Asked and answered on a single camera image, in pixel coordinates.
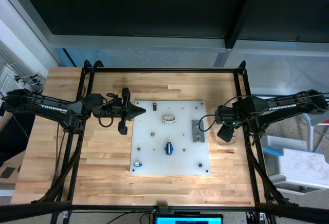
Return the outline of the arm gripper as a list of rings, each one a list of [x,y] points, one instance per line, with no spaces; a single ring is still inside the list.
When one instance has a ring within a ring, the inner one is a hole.
[[[236,129],[241,127],[241,117],[236,109],[219,106],[215,111],[215,122],[222,127],[217,132],[217,136],[225,142],[230,142]]]
[[[113,101],[113,118],[120,118],[121,121],[118,123],[118,132],[121,135],[127,134],[126,121],[129,114],[129,104],[130,104],[131,93],[127,87],[122,89],[121,98],[116,97]],[[145,109],[134,104],[131,104],[131,118],[134,119],[146,113]]]

